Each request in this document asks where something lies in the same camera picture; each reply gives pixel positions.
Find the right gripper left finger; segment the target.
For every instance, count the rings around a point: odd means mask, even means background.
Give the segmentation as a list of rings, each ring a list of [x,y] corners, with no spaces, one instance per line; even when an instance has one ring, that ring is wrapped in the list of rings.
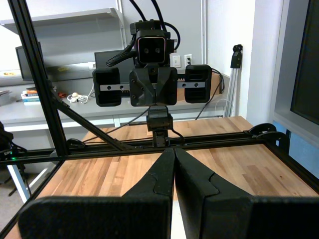
[[[165,150],[121,197],[43,197],[18,218],[23,239],[168,239],[174,150]]]

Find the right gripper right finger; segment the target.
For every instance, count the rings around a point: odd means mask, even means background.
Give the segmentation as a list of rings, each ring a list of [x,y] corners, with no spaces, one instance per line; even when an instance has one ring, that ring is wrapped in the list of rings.
[[[252,196],[183,149],[175,184],[189,239],[316,239],[317,197]]]

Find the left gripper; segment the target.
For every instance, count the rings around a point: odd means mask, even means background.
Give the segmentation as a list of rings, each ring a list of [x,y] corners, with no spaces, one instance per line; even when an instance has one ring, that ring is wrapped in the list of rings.
[[[101,107],[118,106],[123,91],[128,91],[133,107],[173,106],[179,88],[184,90],[187,103],[206,103],[210,99],[211,75],[208,65],[188,65],[184,74],[171,67],[137,68],[130,72],[127,83],[121,83],[117,67],[96,69],[96,103]]]

